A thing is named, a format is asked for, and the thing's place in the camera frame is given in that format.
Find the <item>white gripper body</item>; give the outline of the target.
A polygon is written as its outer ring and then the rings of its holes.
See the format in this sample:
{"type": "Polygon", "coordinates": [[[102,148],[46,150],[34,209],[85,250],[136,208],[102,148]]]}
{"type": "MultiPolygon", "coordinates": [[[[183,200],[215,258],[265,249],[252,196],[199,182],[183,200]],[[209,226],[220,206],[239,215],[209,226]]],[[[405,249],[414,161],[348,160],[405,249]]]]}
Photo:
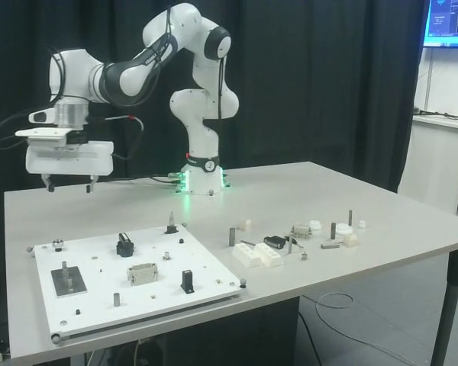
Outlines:
{"type": "Polygon", "coordinates": [[[113,151],[113,142],[93,140],[61,148],[29,146],[25,167],[37,175],[107,176],[113,171],[113,151]]]}

